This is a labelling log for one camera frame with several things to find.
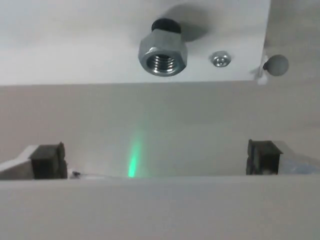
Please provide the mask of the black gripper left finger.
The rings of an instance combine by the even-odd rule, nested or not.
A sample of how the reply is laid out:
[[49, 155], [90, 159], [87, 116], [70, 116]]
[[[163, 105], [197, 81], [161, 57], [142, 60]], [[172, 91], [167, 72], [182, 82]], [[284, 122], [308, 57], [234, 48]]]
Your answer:
[[68, 178], [65, 146], [30, 145], [16, 158], [0, 163], [1, 180], [55, 180]]

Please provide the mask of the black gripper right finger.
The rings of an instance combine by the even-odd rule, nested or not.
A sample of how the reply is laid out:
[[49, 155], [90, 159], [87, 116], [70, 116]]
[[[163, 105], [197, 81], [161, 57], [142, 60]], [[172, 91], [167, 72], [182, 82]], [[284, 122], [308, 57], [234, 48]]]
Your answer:
[[247, 175], [311, 175], [320, 173], [320, 160], [297, 152], [280, 140], [253, 140], [247, 146]]

